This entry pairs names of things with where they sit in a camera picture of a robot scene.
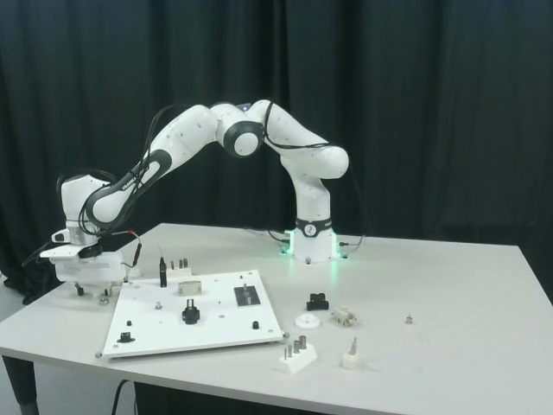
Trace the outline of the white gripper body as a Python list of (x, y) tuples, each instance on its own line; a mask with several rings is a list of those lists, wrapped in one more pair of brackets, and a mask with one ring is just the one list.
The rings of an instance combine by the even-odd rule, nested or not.
[(62, 282), (111, 283), (123, 279), (123, 256), (120, 252), (105, 252), (86, 259), (54, 258), (54, 268)]

